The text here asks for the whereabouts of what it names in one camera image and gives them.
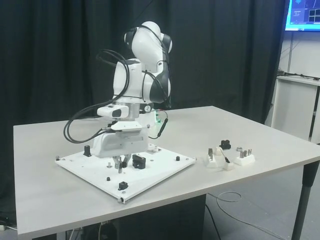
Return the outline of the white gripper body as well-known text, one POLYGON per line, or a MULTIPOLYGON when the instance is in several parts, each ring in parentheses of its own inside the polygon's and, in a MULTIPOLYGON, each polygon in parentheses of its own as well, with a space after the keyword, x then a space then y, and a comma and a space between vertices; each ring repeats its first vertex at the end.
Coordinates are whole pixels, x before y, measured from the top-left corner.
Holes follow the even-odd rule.
POLYGON ((148 136, 145 133, 103 133, 94 138, 92 154, 98 158, 111 158, 145 152, 148 136))

